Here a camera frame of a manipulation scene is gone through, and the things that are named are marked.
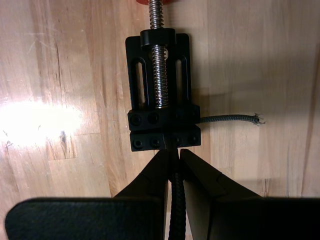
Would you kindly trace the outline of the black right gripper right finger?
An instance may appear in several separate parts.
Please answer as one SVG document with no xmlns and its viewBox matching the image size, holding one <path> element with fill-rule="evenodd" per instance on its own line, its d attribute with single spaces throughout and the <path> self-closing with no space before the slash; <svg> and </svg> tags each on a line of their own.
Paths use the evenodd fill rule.
<svg viewBox="0 0 320 240">
<path fill-rule="evenodd" d="M 319 198 L 262 197 L 188 149 L 180 151 L 195 240 L 318 240 Z"/>
</svg>

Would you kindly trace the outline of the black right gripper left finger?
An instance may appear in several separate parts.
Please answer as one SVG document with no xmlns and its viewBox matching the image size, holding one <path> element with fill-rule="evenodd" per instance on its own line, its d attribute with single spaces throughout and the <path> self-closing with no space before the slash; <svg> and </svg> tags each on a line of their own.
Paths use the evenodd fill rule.
<svg viewBox="0 0 320 240">
<path fill-rule="evenodd" d="M 160 150 L 114 197 L 38 197 L 16 204 L 4 226 L 10 240 L 162 240 L 170 154 Z"/>
</svg>

